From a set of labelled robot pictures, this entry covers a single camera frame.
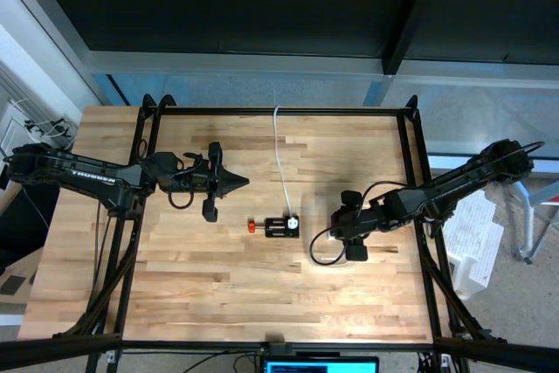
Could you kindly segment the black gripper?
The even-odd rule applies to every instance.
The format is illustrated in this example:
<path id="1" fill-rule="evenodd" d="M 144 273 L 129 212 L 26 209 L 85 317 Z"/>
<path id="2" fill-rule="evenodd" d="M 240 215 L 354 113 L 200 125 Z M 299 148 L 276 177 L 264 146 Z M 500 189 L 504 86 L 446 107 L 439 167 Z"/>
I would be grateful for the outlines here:
<path id="1" fill-rule="evenodd" d="M 225 197 L 234 190 L 241 189 L 250 184 L 248 178 L 234 174 L 221 167 L 223 150 L 219 142 L 212 142 L 208 149 L 208 158 L 202 160 L 202 167 L 195 171 L 193 181 L 196 182 L 195 192 L 203 192 L 206 198 L 202 203 L 202 215 L 206 222 L 217 222 L 217 207 L 215 199 L 218 196 L 217 187 L 219 178 L 219 196 Z"/>
<path id="2" fill-rule="evenodd" d="M 367 260 L 368 249 L 364 239 L 368 233 L 357 228 L 358 212 L 362 209 L 362 194 L 345 190 L 341 193 L 341 207 L 330 216 L 330 235 L 342 242 L 342 257 L 345 260 Z"/>

